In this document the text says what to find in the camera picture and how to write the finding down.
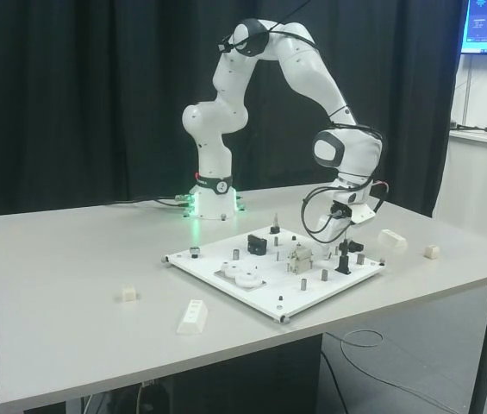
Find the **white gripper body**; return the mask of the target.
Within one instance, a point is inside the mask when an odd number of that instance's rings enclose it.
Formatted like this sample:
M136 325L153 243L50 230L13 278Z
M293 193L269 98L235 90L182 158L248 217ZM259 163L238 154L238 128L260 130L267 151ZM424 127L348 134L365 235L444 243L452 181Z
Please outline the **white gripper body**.
M314 238L321 244L330 245L341 238L349 227L350 217L341 210L323 214L318 219Z

